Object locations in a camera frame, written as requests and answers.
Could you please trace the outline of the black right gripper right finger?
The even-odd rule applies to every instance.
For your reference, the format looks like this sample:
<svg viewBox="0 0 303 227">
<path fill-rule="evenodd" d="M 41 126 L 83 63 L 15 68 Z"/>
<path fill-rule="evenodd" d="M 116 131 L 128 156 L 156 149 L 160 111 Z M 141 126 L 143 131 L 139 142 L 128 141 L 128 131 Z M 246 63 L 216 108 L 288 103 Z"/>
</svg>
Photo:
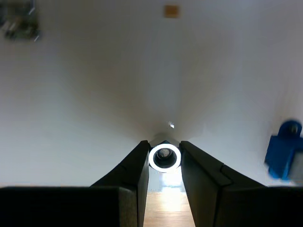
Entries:
<svg viewBox="0 0 303 227">
<path fill-rule="evenodd" d="M 182 178 L 197 227 L 301 227 L 303 189 L 268 187 L 188 141 L 181 142 Z"/>
</svg>

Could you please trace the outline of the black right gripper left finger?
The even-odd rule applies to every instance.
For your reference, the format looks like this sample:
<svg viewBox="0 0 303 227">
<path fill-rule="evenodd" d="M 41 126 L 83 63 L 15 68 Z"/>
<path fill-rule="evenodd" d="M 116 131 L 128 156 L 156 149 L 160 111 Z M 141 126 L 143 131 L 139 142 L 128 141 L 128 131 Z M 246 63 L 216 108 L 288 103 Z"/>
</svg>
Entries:
<svg viewBox="0 0 303 227">
<path fill-rule="evenodd" d="M 4 187 L 3 227 L 141 227 L 149 182 L 150 145 L 141 141 L 89 187 Z"/>
</svg>

